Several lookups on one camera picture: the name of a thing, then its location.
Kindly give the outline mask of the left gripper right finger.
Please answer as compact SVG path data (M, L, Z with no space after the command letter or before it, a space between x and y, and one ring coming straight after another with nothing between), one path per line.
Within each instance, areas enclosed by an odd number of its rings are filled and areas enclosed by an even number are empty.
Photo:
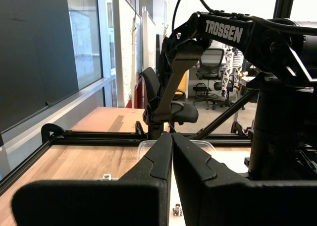
M315 181L251 181L179 133L173 169L188 226L314 226Z

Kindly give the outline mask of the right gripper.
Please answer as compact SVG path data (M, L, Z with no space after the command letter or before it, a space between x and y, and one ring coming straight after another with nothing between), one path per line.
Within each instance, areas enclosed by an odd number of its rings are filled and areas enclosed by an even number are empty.
M191 104L174 99L185 72L194 66L212 44L210 38L185 41L165 37L160 53L159 88L152 100L152 121L197 121L198 111Z

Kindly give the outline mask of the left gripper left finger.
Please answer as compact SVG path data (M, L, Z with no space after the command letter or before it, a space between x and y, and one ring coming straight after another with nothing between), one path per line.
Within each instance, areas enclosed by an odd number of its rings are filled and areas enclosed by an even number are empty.
M120 179L41 180L11 201L19 226L166 226L173 140L163 134Z

